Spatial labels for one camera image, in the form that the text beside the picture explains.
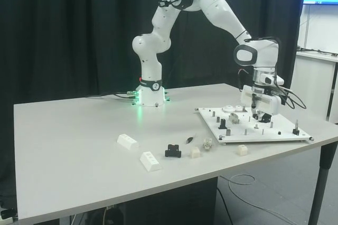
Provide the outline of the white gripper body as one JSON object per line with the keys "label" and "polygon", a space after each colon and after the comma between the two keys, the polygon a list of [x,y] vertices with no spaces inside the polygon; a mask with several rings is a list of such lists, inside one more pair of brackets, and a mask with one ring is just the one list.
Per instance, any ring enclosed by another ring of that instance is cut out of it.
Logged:
{"label": "white gripper body", "polygon": [[240,101],[247,107],[254,111],[260,111],[269,115],[279,114],[281,106],[281,98],[275,95],[265,94],[266,88],[251,87],[244,85],[241,91]]}

